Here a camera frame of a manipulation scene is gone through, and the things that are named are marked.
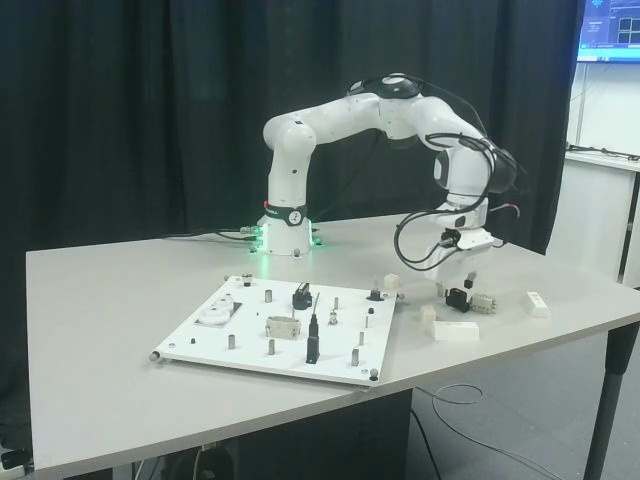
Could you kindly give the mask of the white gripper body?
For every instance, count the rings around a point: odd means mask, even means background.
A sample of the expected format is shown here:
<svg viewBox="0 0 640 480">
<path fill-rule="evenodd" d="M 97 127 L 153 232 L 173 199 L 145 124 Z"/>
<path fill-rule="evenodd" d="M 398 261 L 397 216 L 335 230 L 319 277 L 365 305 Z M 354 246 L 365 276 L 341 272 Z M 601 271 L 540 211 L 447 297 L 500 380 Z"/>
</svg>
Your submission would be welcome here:
<svg viewBox="0 0 640 480">
<path fill-rule="evenodd" d="M 446 283 L 466 278 L 484 266 L 483 251 L 456 251 L 439 249 L 436 259 L 429 264 L 424 276 L 436 283 Z"/>
</svg>

